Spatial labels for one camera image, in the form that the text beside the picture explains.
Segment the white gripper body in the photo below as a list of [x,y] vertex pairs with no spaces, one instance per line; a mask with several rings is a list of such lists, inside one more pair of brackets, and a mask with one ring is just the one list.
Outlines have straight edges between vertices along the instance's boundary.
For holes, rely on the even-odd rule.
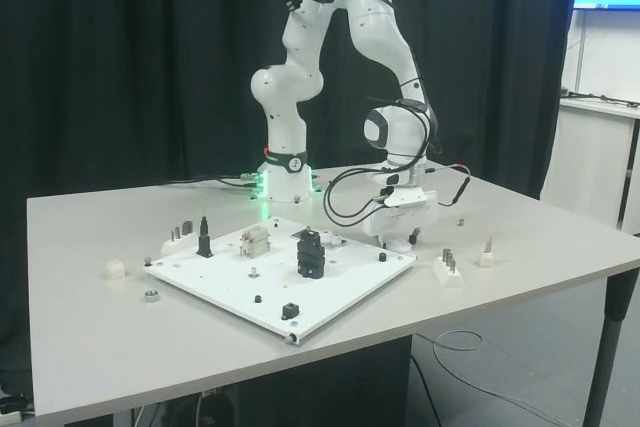
[[362,225],[370,237],[406,239],[415,229],[433,225],[438,218],[435,190],[395,189],[380,205],[370,209]]

